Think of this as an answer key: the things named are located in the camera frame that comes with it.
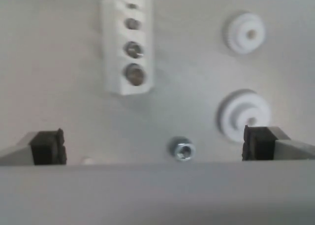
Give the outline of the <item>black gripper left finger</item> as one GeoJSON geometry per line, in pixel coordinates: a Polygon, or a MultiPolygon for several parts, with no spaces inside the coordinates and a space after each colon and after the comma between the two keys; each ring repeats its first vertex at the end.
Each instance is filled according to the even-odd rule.
{"type": "Polygon", "coordinates": [[[64,131],[28,132],[22,139],[0,151],[1,166],[66,165],[64,131]]]}

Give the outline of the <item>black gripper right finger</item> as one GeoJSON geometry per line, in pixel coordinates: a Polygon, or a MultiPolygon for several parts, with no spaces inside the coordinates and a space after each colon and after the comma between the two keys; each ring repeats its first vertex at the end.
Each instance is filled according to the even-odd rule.
{"type": "Polygon", "coordinates": [[[314,145],[291,139],[279,127],[245,126],[243,161],[314,159],[314,145]]]}

